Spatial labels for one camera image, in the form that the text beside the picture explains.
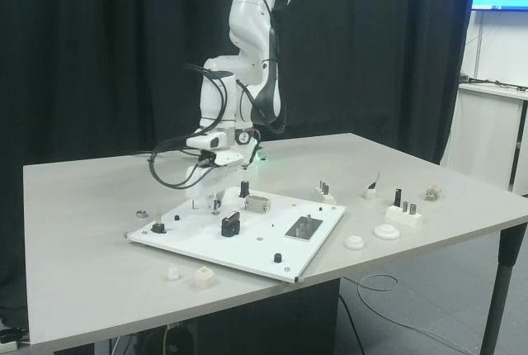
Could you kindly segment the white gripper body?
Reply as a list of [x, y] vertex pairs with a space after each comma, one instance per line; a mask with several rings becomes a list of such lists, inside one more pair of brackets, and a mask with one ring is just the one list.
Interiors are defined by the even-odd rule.
[[234, 186], [239, 178], [241, 166], [193, 167], [186, 170], [189, 180], [185, 183], [186, 196], [191, 199], [206, 198]]

